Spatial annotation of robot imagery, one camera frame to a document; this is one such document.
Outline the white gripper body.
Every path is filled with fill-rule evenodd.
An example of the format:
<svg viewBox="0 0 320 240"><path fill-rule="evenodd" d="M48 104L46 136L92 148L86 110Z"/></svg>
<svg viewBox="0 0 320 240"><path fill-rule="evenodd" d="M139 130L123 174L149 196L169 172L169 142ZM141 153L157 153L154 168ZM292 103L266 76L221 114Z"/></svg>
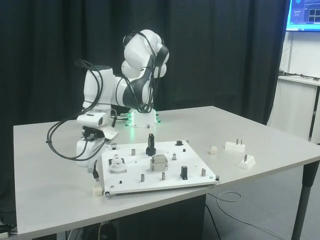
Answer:
<svg viewBox="0 0 320 240"><path fill-rule="evenodd" d="M103 153L103 138L93 141L79 140L76 144L76 162L80 167L93 168Z"/></svg>

